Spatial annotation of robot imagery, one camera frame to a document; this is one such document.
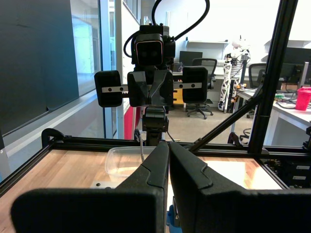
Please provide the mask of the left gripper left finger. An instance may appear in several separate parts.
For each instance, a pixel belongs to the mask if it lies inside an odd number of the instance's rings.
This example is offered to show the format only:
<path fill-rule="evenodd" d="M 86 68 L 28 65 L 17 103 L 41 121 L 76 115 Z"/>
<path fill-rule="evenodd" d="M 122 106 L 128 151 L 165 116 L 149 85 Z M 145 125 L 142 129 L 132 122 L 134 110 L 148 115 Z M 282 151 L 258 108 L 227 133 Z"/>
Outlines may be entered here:
<path fill-rule="evenodd" d="M 169 146 L 159 143 L 116 188 L 35 189 L 12 204 L 18 233 L 163 233 Z"/>

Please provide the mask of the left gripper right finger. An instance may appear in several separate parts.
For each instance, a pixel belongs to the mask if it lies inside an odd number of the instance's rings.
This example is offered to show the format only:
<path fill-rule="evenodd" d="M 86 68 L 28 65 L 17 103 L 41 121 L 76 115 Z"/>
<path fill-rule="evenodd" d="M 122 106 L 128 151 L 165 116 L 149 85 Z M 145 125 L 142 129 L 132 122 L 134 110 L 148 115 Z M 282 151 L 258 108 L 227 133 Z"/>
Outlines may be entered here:
<path fill-rule="evenodd" d="M 309 189 L 248 190 L 177 143 L 170 179 L 185 233 L 308 233 Z"/>

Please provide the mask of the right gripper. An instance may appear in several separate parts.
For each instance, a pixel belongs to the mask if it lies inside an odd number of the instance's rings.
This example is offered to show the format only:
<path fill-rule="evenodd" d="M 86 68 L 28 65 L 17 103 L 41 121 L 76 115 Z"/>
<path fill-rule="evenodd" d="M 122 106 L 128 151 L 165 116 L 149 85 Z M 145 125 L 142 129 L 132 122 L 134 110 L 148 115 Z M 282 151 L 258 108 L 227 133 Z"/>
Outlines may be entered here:
<path fill-rule="evenodd" d="M 208 70 L 204 66 L 184 67 L 182 75 L 170 70 L 134 71 L 121 84 L 118 71 L 100 71 L 94 75 L 98 103 L 101 107 L 118 107 L 123 98 L 132 107 L 173 105 L 173 91 L 182 89 L 184 103 L 203 103 L 207 100 Z"/>

